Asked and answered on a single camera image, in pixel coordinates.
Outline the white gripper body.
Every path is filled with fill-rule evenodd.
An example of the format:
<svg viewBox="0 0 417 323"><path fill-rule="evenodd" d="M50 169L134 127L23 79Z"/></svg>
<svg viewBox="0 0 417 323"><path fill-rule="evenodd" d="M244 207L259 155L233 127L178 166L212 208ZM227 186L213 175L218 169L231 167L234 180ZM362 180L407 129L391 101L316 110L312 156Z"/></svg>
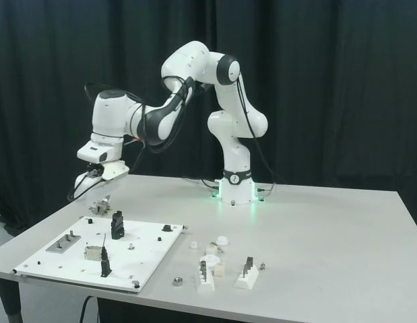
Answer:
<svg viewBox="0 0 417 323"><path fill-rule="evenodd" d="M111 185L101 176L80 174L75 179L75 201L97 202L111 195Z"/></svg>

